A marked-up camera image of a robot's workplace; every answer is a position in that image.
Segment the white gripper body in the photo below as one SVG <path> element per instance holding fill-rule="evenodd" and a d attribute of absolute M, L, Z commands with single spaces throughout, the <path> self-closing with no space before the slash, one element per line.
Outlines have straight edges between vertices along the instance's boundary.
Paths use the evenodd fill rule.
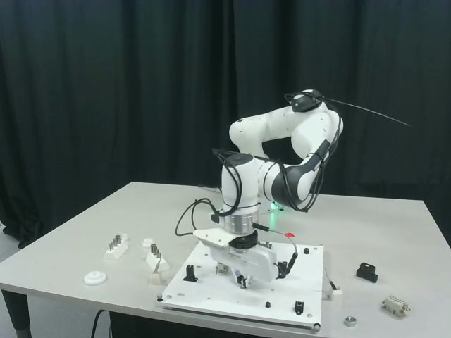
<path fill-rule="evenodd" d="M 278 277 L 277 255 L 274 251 L 256 245 L 244 252 L 231 247 L 211 247 L 211 257 L 232 270 L 239 270 L 244 276 L 252 276 L 262 282 L 271 282 Z"/>

